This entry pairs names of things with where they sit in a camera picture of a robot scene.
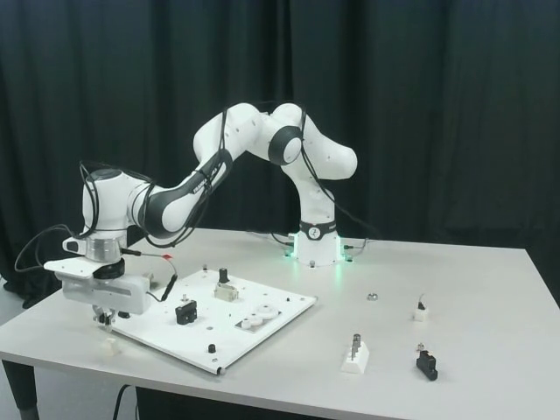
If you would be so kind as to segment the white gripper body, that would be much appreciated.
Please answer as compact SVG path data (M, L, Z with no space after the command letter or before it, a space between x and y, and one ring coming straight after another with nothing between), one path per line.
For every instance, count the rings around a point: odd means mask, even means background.
M65 298L104 310L142 315L148 310L148 279L124 275L111 280L71 279L63 283Z

